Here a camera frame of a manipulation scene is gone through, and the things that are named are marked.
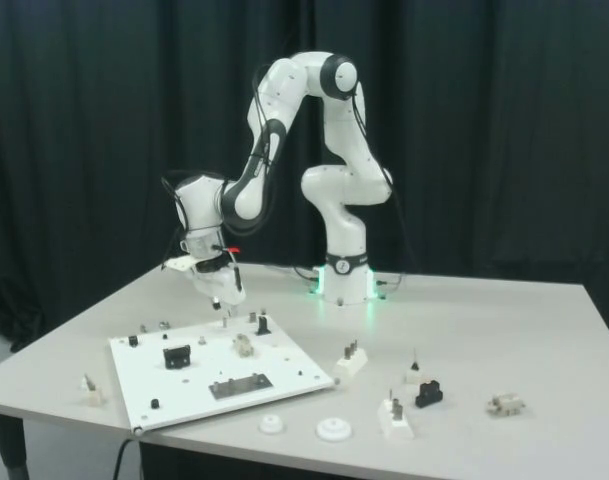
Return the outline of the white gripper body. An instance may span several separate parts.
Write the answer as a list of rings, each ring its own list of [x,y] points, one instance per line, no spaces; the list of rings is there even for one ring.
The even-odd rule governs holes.
[[[191,269],[195,289],[211,300],[217,297],[221,303],[240,305],[246,299],[240,270],[237,266],[225,266],[215,272],[199,272]]]

